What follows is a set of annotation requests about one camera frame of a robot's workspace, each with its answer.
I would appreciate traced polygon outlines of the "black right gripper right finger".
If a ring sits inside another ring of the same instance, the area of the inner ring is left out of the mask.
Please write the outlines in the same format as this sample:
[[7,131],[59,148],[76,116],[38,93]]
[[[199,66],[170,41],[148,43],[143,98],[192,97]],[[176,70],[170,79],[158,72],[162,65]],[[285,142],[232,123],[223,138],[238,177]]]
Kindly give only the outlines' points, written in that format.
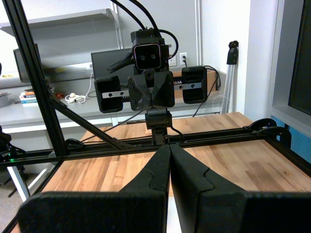
[[171,181],[184,233],[309,233],[305,192],[246,191],[178,145],[171,145]]

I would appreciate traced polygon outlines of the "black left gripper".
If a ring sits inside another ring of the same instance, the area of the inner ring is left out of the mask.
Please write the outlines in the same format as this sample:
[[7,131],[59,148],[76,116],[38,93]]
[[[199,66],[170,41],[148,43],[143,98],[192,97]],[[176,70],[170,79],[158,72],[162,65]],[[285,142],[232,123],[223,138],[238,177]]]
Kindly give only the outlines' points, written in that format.
[[186,104],[207,100],[207,69],[203,66],[185,67],[179,77],[171,71],[146,69],[127,80],[122,87],[118,76],[97,78],[94,82],[99,109],[102,113],[119,112],[129,102],[133,111],[171,108],[175,92],[182,91]]

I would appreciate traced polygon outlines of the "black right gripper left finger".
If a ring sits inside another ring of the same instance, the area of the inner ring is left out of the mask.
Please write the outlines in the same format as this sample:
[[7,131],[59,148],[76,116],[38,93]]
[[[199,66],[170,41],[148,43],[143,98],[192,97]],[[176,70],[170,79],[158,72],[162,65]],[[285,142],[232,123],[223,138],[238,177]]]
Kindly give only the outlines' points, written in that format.
[[19,208],[22,233],[164,233],[170,147],[161,146],[119,192],[42,192]]

